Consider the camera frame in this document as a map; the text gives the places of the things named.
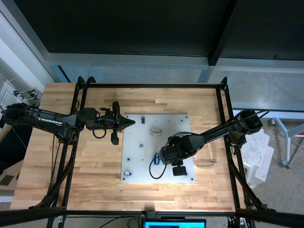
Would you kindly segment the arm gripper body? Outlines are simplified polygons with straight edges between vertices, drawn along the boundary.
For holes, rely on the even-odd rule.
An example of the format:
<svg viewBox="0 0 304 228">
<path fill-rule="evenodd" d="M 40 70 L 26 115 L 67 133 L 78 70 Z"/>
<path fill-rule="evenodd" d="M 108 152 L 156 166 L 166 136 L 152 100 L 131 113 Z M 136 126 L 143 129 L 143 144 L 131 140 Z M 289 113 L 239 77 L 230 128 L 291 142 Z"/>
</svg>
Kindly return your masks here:
<svg viewBox="0 0 304 228">
<path fill-rule="evenodd" d="M 102 130 L 113 130 L 111 133 L 111 143 L 113 145 L 119 144 L 119 138 L 117 135 L 118 128 L 119 128 L 119 114 L 120 114 L 120 106 L 118 102 L 113 102 L 112 110 L 102 108 L 105 111 L 104 116 L 101 120 L 101 127 Z"/>
<path fill-rule="evenodd" d="M 186 167 L 183 165 L 183 160 L 186 159 L 186 152 L 184 151 L 186 139 L 187 136 L 171 136 L 159 152 L 162 163 L 172 166 L 173 176 L 188 175 Z"/>
</svg>

